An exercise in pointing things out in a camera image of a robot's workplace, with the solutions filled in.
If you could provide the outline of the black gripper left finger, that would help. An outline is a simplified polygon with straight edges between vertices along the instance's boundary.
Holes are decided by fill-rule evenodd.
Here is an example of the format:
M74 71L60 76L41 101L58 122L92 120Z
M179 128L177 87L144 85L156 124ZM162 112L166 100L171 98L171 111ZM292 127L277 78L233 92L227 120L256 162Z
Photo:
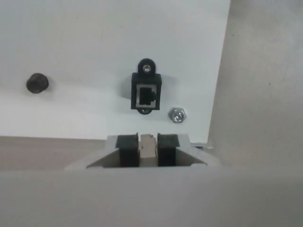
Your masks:
M108 136L103 150L98 152L97 159L87 168L138 167L140 151L138 134Z

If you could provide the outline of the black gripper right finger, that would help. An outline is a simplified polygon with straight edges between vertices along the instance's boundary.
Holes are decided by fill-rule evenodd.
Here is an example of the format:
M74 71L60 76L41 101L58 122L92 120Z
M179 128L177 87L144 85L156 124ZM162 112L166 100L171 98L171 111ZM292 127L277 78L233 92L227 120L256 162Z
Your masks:
M191 166L206 162L198 157L199 149L192 147L187 135L157 135L158 166Z

